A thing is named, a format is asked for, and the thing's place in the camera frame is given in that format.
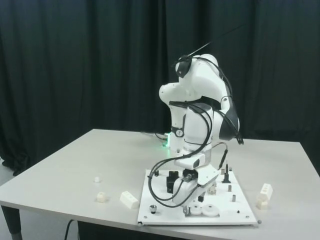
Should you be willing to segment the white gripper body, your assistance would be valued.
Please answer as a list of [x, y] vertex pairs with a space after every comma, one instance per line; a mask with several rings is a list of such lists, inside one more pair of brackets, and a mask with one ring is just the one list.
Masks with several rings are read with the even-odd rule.
[[173, 195], [175, 195], [172, 199], [174, 205], [177, 206], [186, 199], [180, 206], [188, 206], [201, 195], [201, 188], [198, 186], [198, 180], [194, 179], [183, 182], [182, 178], [178, 178], [173, 185]]

